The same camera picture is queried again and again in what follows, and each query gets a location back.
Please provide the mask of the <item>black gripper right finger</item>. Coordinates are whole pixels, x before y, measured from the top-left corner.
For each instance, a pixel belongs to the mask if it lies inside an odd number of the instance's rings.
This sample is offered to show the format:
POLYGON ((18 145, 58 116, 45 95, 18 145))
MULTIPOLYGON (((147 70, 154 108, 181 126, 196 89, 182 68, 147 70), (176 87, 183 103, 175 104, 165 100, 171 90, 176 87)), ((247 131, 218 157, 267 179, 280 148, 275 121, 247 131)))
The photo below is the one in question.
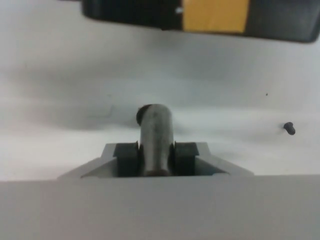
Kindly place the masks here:
POLYGON ((252 176, 253 172, 214 156, 206 142, 176 142, 174 171, 177 176, 252 176))

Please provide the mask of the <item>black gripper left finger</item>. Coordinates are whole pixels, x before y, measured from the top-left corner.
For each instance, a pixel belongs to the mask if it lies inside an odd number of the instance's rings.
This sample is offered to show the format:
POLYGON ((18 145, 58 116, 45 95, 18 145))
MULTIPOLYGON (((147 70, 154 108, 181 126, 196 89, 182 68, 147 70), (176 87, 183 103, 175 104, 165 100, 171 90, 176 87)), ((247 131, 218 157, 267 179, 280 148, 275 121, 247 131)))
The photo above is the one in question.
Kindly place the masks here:
POLYGON ((108 143, 100 157, 76 167, 61 178, 126 178, 139 174, 139 144, 108 143))

